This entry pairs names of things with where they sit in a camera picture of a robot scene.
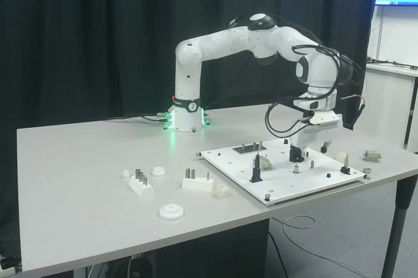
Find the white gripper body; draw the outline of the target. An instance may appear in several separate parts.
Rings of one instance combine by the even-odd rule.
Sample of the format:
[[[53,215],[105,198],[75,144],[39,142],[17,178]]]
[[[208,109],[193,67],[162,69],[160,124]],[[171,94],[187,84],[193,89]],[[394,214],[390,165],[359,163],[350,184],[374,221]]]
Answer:
[[[307,147],[317,139],[330,140],[343,127],[342,114],[314,114],[308,126],[297,132],[297,147]]]

